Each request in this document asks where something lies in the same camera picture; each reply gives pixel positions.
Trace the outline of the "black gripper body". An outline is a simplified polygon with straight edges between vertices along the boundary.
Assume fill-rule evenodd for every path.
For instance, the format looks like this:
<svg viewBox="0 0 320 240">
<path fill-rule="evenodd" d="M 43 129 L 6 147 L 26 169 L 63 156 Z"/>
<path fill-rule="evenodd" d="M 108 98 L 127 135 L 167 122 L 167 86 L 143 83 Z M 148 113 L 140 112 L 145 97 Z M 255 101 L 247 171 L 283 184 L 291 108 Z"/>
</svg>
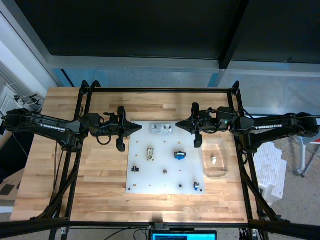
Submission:
<svg viewBox="0 0 320 240">
<path fill-rule="evenodd" d="M 111 142 L 112 136 L 118 136 L 116 140 L 116 148 L 119 152 L 125 151 L 124 137 L 125 137 L 125 117 L 126 111 L 124 106 L 119 106 L 117 109 L 117 115 L 115 113 L 103 113 L 105 116 L 109 117 L 109 120 L 102 123 L 99 129 L 99 136 L 108 136 L 109 140 L 107 143 L 101 143 L 101 145 L 106 146 Z"/>
<path fill-rule="evenodd" d="M 193 145 L 195 148 L 200 148 L 203 143 L 203 136 L 205 134 L 215 134 L 218 131 L 217 121 L 211 116 L 216 113 L 211 107 L 207 110 L 200 110 L 198 103 L 193 102 L 191 108 L 192 126 L 194 128 L 195 140 Z"/>
</svg>

